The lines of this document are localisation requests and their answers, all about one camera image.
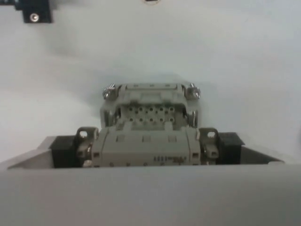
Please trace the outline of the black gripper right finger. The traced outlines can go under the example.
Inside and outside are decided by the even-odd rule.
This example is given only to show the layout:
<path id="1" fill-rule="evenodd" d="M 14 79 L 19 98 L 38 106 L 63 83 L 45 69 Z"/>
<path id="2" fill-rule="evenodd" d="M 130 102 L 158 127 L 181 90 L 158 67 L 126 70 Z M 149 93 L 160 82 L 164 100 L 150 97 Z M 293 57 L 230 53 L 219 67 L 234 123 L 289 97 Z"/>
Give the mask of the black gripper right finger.
<path id="1" fill-rule="evenodd" d="M 285 162 L 275 154 L 246 147 L 236 132 L 220 132 L 217 147 L 217 165 L 266 165 L 271 162 Z"/>

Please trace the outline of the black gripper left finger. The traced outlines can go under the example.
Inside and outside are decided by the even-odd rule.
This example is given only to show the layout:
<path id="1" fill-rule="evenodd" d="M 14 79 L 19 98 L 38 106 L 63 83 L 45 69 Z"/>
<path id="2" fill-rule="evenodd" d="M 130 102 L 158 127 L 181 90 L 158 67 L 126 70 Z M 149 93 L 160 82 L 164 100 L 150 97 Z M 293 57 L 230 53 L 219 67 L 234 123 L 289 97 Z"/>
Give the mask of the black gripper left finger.
<path id="1" fill-rule="evenodd" d="M 77 167 L 75 136 L 49 136 L 33 150 L 7 160 L 7 169 L 59 169 Z"/>

